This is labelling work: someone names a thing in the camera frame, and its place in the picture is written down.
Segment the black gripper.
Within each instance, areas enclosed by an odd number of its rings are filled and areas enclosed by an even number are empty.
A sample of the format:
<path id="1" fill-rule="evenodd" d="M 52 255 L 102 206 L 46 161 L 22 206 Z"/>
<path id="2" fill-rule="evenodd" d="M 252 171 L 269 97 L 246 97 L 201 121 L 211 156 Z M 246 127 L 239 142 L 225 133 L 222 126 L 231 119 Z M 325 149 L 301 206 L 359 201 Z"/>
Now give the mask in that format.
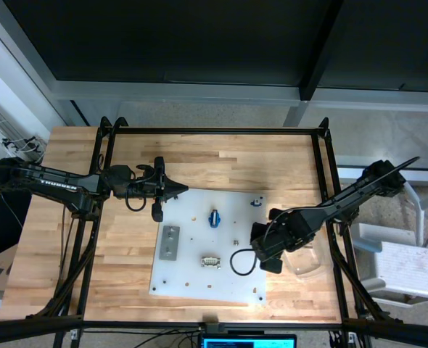
<path id="1" fill-rule="evenodd" d="M 281 256 L 289 243 L 289 232 L 277 224 L 253 223 L 250 246 L 260 261 L 260 269 L 268 273 L 280 274 L 283 261 Z"/>
<path id="2" fill-rule="evenodd" d="M 153 198 L 155 201 L 152 204 L 152 218 L 155 222 L 162 222 L 162 201 L 164 194 L 164 202 L 171 199 L 178 199 L 178 196 L 188 191 L 188 186 L 169 179 L 165 175 L 165 163 L 163 157 L 155 157 L 154 166 L 137 165 L 137 168 L 143 172 L 139 177 L 139 189 L 142 196 L 145 198 Z"/>

